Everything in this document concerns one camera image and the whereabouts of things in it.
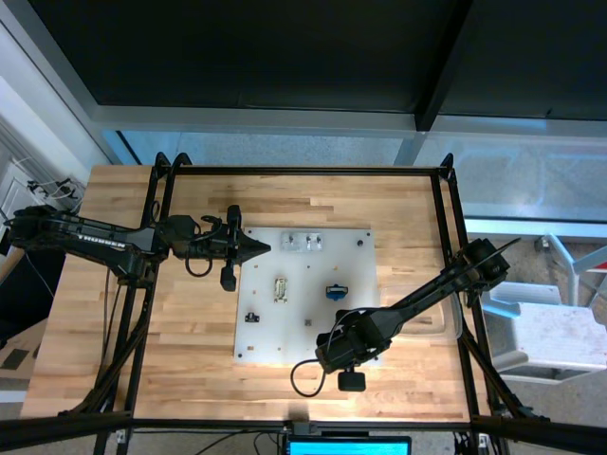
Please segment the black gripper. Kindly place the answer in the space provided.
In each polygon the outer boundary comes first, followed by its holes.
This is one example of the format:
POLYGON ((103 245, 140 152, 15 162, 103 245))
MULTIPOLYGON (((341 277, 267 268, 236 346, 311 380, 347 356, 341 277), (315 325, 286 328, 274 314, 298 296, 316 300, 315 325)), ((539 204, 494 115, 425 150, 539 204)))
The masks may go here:
POLYGON ((228 207, 226 221, 212 215, 203 215, 201 220, 211 227, 197 238, 196 255, 206 259, 210 266, 213 260, 223 260, 220 284, 225 291, 234 291, 234 267, 270 252, 270 245, 249 237, 241 229, 242 214, 237 205, 228 207))
POLYGON ((357 373, 359 354, 365 353, 364 348, 356 340, 352 340, 342 330, 319 334, 316 338, 316 357, 326 374, 338 373, 338 389, 340 391, 365 391, 366 379, 364 373, 357 373))

